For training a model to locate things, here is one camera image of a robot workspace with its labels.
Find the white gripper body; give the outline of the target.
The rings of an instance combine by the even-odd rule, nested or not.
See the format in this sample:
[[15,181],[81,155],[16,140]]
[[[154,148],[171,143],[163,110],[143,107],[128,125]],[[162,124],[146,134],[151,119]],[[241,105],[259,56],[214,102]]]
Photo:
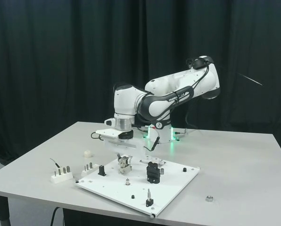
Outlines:
[[146,155],[144,142],[138,138],[128,140],[106,139],[104,145],[108,150],[121,155],[126,154],[132,157],[144,157]]

